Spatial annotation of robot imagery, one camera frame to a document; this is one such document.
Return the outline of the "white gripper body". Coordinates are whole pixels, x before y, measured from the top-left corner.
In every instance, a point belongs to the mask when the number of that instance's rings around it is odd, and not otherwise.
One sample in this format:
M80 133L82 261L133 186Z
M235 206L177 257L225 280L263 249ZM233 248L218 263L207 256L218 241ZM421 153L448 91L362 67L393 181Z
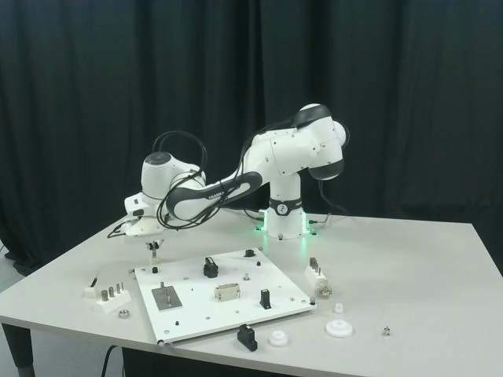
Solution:
M152 236L161 234L163 226L153 217L140 217L127 220L124 233L126 236Z

